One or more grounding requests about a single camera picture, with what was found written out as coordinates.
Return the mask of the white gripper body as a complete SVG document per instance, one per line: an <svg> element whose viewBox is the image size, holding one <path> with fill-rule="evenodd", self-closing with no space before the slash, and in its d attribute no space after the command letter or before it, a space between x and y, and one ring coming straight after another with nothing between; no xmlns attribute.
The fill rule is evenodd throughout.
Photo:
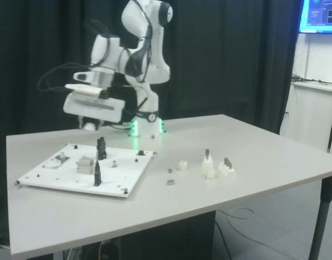
<svg viewBox="0 0 332 260"><path fill-rule="evenodd" d="M65 113L109 122L119 122L124 107L124 100L104 100L77 92L70 93L63 104Z"/></svg>

